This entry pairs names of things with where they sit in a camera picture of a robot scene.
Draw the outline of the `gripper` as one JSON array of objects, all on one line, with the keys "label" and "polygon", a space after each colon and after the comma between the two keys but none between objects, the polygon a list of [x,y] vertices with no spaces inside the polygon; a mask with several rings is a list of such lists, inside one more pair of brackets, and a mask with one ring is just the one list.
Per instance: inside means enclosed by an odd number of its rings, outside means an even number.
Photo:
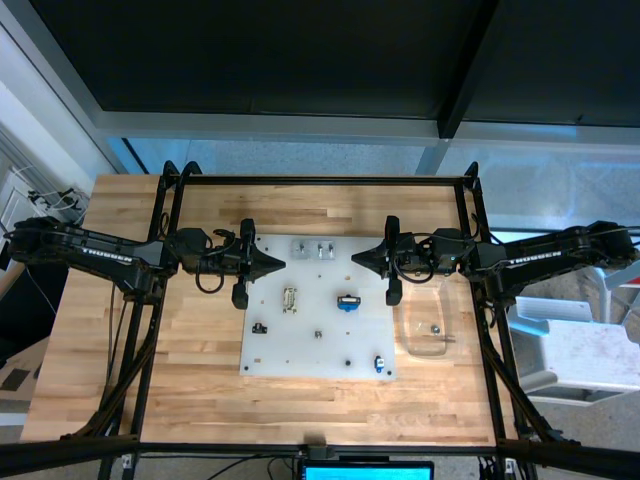
[{"label": "gripper", "polygon": [[400,231],[400,220],[388,216],[385,222],[384,239],[375,247],[354,253],[351,260],[360,267],[378,275],[388,277],[385,294],[388,306],[398,306],[403,297],[403,281],[412,285],[423,285],[433,279],[431,264],[423,245],[415,241],[416,235]]},{"label": "gripper", "polygon": [[253,262],[257,264],[253,267],[253,281],[286,268],[285,261],[260,249],[260,246],[255,243],[255,236],[254,220],[250,218],[242,220],[240,235],[225,253],[221,263],[221,273],[224,277],[236,279],[232,287],[231,301],[238,310],[246,310],[248,307],[247,283],[250,280],[252,255]]}]

